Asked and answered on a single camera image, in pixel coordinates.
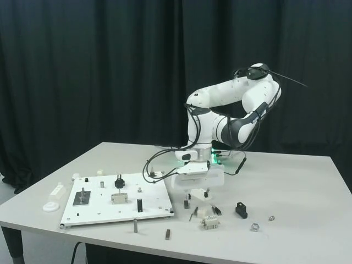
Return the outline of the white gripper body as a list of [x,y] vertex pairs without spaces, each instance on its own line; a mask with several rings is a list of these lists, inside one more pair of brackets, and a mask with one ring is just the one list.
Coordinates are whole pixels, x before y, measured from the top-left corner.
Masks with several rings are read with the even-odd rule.
[[224,167],[198,170],[180,168],[172,176],[171,187],[175,190],[206,189],[224,184]]

